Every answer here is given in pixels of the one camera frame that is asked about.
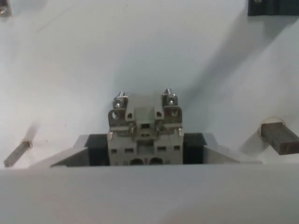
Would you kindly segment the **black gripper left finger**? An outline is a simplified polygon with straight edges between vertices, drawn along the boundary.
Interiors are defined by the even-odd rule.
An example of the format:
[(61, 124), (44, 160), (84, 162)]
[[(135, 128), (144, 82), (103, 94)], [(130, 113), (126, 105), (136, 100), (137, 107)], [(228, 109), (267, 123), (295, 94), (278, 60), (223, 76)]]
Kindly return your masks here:
[(109, 156), (106, 134), (80, 135), (72, 148), (52, 157), (52, 167), (108, 166)]

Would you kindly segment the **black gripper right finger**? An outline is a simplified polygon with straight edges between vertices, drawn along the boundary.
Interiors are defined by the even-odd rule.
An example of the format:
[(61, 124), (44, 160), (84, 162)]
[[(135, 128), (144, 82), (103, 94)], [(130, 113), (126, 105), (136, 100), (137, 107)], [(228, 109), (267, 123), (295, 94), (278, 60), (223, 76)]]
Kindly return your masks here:
[(261, 164), (262, 162), (220, 145), (212, 133), (185, 133), (184, 164)]

